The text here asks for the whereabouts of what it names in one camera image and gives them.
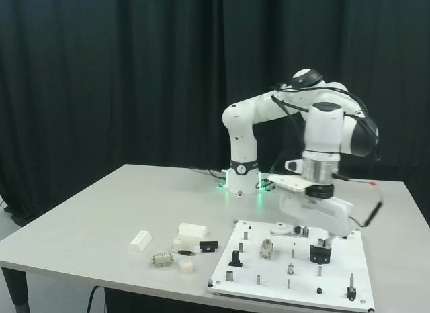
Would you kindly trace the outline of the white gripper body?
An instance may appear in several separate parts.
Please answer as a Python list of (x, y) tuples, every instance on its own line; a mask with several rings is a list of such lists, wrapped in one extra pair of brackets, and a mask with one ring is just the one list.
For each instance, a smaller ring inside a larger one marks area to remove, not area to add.
[(316, 227), (329, 234), (349, 234), (353, 230), (349, 218), (353, 204), (332, 197), (329, 199), (310, 199), (292, 193), (280, 197), (280, 210), (291, 217), (294, 225)]

